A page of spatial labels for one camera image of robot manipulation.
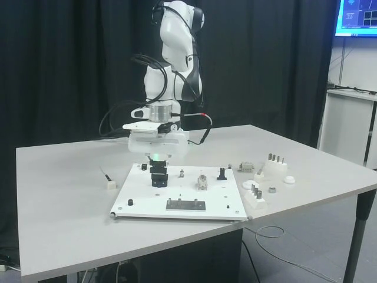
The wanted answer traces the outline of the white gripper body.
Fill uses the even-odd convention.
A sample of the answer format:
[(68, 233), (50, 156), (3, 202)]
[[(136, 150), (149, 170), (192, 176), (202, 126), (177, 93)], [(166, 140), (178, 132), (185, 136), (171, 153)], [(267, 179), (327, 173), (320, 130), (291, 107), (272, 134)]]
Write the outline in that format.
[(189, 132), (178, 130), (169, 133), (142, 133), (132, 131), (128, 149), (134, 153), (185, 155), (188, 152)]

